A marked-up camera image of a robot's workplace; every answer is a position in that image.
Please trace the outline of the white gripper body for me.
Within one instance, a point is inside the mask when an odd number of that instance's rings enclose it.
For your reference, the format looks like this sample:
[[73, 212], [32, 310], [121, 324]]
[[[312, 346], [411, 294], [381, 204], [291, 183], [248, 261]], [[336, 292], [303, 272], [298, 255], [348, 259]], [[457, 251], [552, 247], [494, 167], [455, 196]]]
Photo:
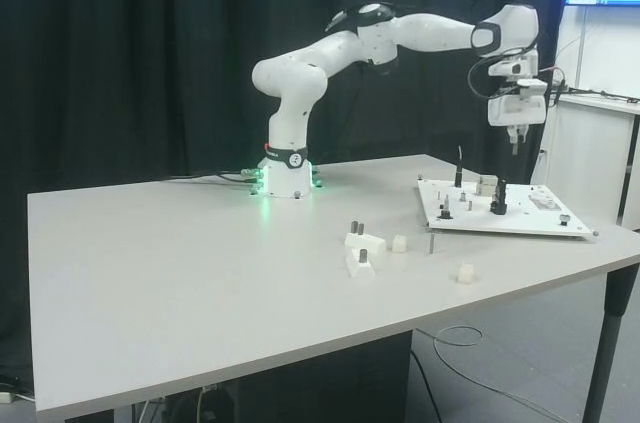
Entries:
[[542, 95], [506, 95], [490, 99], [487, 119], [493, 127], [542, 124], [546, 120], [545, 98]]

